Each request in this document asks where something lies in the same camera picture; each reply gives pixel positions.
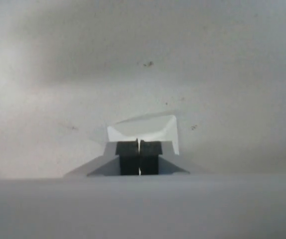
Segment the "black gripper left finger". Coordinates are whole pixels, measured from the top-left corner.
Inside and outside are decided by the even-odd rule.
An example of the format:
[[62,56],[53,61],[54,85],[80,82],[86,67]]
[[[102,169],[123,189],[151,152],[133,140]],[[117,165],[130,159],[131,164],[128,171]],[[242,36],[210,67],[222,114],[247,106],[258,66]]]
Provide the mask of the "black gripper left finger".
[[65,177],[139,175],[139,167],[137,141],[108,142],[101,156],[69,171]]

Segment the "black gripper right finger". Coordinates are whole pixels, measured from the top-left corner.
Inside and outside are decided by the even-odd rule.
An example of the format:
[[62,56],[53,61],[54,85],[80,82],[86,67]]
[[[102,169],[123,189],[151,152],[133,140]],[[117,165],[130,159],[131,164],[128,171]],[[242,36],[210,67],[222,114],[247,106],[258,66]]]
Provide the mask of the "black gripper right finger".
[[141,175],[190,174],[188,163],[174,152],[171,141],[140,141]]

